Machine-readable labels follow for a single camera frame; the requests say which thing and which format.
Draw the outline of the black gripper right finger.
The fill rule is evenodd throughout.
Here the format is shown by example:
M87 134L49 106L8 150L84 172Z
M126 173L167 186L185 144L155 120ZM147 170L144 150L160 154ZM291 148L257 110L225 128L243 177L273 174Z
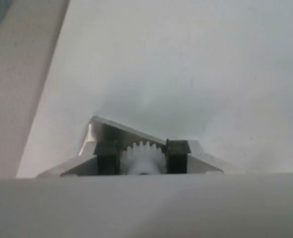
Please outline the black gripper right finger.
M221 167L200 149L198 141L166 140L168 174L223 173Z

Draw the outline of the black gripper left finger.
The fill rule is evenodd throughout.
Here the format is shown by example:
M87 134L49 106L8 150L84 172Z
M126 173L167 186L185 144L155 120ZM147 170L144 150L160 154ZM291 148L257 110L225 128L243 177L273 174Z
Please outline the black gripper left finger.
M117 142L91 141L85 144L80 155L38 174L38 177L113 176L118 174Z

